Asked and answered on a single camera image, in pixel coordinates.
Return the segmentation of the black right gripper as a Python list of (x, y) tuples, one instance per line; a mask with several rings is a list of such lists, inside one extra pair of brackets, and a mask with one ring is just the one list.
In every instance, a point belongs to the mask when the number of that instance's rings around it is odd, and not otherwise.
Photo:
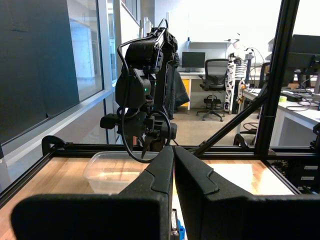
[(178, 126), (171, 123), (167, 115), (162, 111), (136, 112), (125, 116), (122, 123), (120, 114), (109, 113), (101, 118), (100, 127), (111, 130), (118, 127), (119, 134), (126, 137), (137, 137), (142, 140), (141, 157), (144, 158), (147, 150), (158, 151), (158, 144), (168, 145), (177, 135)]

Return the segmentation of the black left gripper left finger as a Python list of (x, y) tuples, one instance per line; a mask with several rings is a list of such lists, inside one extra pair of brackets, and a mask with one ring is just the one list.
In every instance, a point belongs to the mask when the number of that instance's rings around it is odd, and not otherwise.
[(38, 194), (10, 222), (18, 240), (168, 240), (174, 151), (164, 147), (118, 194)]

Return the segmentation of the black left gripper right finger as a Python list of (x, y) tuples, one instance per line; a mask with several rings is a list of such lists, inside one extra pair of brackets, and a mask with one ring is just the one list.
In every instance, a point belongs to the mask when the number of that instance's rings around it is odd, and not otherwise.
[(254, 195), (183, 147), (176, 147), (175, 186), (190, 240), (317, 240), (317, 195)]

